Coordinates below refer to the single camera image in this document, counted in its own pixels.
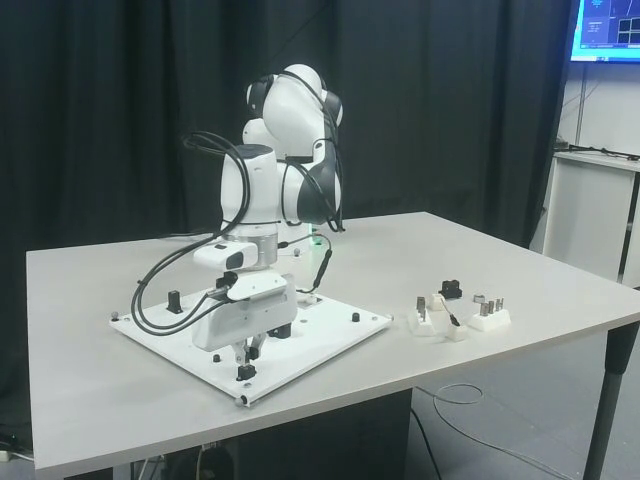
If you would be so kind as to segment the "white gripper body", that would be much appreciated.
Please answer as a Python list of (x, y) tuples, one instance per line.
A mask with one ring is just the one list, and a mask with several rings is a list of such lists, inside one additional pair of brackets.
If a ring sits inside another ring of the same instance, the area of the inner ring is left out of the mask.
[(226, 296), (229, 303), (192, 327), (192, 342), (201, 350), (214, 351), (264, 334), (297, 315), (292, 277), (239, 277)]

